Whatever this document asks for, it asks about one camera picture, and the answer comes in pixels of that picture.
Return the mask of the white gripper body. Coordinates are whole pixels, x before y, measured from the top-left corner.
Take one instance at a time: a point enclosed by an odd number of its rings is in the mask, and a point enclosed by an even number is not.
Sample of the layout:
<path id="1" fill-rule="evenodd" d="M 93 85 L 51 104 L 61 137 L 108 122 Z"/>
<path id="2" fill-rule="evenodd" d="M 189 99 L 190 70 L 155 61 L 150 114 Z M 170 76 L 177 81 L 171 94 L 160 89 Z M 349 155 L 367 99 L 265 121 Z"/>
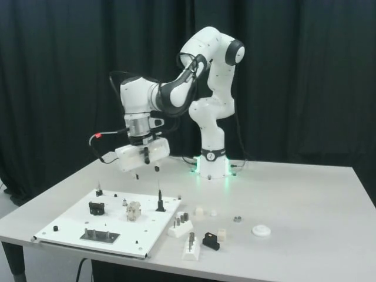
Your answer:
<path id="1" fill-rule="evenodd" d="M 161 137 L 146 145 L 119 147 L 115 154 L 120 170 L 128 172 L 168 157 L 170 146 L 168 140 Z"/>

